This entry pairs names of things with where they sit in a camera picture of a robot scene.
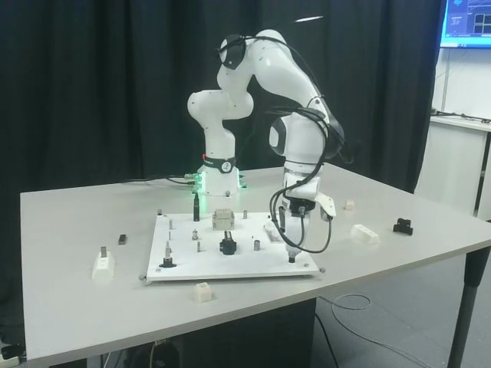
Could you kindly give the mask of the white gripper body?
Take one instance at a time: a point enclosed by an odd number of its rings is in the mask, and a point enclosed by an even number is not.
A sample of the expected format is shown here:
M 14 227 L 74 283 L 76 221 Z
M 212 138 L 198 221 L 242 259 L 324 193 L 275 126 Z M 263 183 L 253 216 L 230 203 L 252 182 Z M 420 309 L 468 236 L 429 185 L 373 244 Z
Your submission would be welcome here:
M 305 245 L 309 222 L 310 218 L 308 215 L 304 218 L 293 215 L 287 215 L 285 217 L 285 237 L 296 245 L 296 247 L 292 247 L 291 245 L 285 244 L 288 254 L 299 254 L 301 252 L 298 247 L 303 248 Z

